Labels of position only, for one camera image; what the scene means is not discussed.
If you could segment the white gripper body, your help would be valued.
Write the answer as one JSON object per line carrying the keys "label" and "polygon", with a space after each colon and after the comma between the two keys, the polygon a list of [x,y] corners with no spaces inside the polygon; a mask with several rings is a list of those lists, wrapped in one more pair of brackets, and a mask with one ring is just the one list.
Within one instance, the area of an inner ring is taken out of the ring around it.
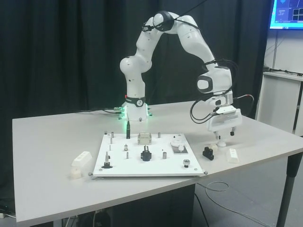
{"label": "white gripper body", "polygon": [[242,123],[242,115],[240,111],[233,113],[225,113],[212,117],[207,123],[207,130],[210,132],[221,131],[239,126]]}

